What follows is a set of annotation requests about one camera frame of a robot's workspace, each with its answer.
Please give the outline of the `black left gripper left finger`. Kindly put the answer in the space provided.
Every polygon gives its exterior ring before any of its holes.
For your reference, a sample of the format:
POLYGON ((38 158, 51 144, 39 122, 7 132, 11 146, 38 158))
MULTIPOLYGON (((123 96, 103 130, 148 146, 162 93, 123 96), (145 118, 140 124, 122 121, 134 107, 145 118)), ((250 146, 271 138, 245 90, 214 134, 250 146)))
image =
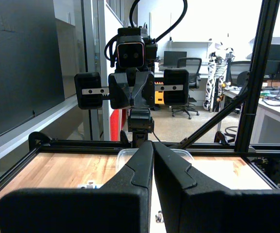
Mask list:
POLYGON ((2 233, 147 233, 153 170, 147 141, 98 189, 19 189, 0 199, 2 233))

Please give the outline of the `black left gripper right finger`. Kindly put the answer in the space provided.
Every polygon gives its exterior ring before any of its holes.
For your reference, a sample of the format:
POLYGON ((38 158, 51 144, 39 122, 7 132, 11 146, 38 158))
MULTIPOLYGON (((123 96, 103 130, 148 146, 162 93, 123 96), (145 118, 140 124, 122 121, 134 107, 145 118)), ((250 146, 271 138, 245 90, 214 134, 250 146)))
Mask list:
POLYGON ((169 233, 280 233, 280 189, 231 190, 160 142, 154 176, 169 233))

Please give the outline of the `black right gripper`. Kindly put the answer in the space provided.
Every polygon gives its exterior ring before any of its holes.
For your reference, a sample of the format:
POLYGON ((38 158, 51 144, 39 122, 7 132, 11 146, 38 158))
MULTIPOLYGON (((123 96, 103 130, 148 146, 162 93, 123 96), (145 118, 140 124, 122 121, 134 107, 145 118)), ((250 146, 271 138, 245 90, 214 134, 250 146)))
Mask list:
POLYGON ((108 100, 112 109, 153 108, 155 93, 162 91, 164 103, 185 105, 189 94, 189 73, 186 69, 167 69, 160 81, 151 71, 129 68, 124 73, 112 73, 108 86, 101 85, 97 72, 77 74, 74 77, 78 106, 98 109, 108 100))

